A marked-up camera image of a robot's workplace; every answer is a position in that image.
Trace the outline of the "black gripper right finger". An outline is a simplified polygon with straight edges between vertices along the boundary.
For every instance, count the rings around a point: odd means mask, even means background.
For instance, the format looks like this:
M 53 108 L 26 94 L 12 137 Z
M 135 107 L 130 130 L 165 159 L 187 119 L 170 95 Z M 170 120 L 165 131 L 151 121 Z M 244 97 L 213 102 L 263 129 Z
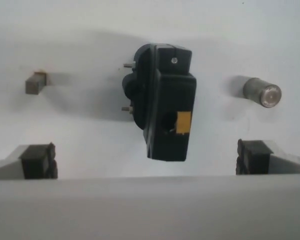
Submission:
M 300 156 L 284 152 L 271 140 L 237 142 L 237 175 L 300 174 Z

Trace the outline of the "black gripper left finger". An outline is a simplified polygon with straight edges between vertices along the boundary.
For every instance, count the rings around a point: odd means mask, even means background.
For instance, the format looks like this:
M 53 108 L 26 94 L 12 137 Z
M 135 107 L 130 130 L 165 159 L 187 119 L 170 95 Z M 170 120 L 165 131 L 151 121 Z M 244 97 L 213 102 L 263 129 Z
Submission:
M 56 146 L 48 144 L 19 145 L 0 159 L 0 180 L 44 180 L 58 178 Z

